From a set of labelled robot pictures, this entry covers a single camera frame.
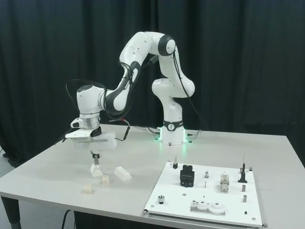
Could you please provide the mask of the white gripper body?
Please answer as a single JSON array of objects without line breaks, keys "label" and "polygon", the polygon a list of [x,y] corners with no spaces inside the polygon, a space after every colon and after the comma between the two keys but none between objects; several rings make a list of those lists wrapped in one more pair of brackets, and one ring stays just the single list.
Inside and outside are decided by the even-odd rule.
[{"label": "white gripper body", "polygon": [[73,138],[72,142],[76,149],[108,150],[117,146],[115,133],[103,133],[96,137]]}]

